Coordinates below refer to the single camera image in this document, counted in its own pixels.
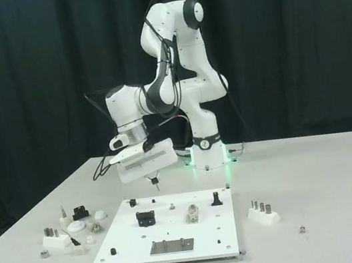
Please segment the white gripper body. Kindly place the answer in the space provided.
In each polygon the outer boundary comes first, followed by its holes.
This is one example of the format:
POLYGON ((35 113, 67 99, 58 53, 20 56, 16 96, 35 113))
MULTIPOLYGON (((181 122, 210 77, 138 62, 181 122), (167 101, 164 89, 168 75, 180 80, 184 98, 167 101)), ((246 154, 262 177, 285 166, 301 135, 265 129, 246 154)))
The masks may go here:
POLYGON ((121 182, 128 183, 177 162, 171 138, 166 138, 144 151, 144 142, 129 146, 115 156, 121 182))

